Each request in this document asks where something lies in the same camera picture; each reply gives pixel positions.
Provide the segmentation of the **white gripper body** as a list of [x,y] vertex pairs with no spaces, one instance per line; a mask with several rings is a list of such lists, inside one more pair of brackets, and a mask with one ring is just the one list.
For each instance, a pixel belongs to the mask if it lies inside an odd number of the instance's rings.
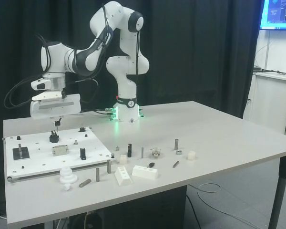
[[79,94],[65,97],[61,93],[41,93],[32,97],[30,114],[33,119],[54,118],[81,111]]

